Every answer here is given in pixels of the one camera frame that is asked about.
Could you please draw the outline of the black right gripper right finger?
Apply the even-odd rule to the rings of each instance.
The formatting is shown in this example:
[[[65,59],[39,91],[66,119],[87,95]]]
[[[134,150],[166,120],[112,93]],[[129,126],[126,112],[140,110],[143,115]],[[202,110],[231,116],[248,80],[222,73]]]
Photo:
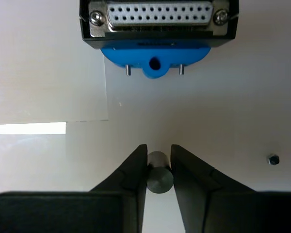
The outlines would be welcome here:
[[[187,233],[291,233],[291,192],[255,191],[179,145],[171,166]]]

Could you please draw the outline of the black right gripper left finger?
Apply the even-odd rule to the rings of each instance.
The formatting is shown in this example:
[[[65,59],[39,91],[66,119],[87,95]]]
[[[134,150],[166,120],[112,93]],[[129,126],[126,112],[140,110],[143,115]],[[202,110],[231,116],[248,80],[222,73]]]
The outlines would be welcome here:
[[[0,233],[139,233],[146,175],[147,146],[139,145],[89,191],[0,193]]]

